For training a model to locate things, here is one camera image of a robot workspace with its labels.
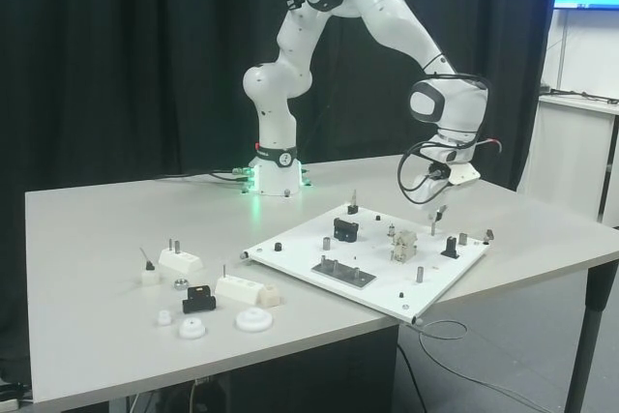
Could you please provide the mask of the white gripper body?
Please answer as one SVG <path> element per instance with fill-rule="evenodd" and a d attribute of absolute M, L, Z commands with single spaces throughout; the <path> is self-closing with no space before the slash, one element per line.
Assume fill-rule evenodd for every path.
<path fill-rule="evenodd" d="M 432 179 L 420 174 L 408 188 L 408 197 L 416 206 L 442 206 L 448 202 L 452 187 L 447 179 Z"/>

